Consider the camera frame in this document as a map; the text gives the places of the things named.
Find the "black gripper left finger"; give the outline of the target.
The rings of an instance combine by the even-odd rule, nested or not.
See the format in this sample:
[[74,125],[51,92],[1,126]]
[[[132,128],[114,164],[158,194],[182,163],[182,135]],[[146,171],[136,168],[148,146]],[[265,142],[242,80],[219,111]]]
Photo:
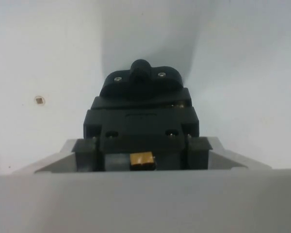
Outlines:
[[97,158],[97,139],[69,139],[62,149],[41,160],[29,164],[15,174],[75,173],[95,170]]

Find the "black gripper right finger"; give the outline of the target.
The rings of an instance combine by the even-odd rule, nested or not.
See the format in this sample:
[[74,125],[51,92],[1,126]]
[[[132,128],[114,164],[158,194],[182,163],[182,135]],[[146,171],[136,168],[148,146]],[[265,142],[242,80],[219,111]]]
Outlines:
[[225,149],[218,137],[188,137],[187,165],[191,170],[268,170],[272,167]]

